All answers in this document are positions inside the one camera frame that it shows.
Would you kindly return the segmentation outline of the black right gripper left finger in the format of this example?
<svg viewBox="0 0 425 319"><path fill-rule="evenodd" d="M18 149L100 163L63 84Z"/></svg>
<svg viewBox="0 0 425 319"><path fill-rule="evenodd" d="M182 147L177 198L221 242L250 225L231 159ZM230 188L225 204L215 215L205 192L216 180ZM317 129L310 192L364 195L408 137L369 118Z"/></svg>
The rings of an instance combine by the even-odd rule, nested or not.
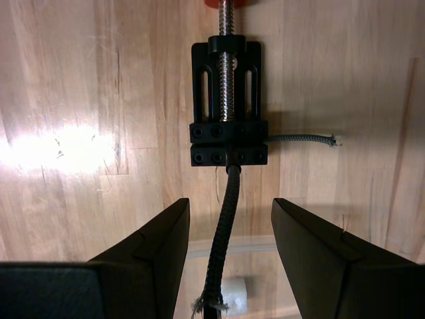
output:
<svg viewBox="0 0 425 319"><path fill-rule="evenodd" d="M189 227L182 198L85 263L1 263L1 317L172 318Z"/></svg>

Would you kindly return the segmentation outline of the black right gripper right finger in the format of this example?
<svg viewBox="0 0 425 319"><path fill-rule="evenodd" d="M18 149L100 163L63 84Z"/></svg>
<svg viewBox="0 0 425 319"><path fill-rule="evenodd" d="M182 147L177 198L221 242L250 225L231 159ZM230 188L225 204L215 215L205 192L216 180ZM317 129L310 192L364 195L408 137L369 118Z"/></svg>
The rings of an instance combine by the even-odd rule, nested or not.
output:
<svg viewBox="0 0 425 319"><path fill-rule="evenodd" d="M302 318L424 317L424 265L285 199L273 200L272 226Z"/></svg>

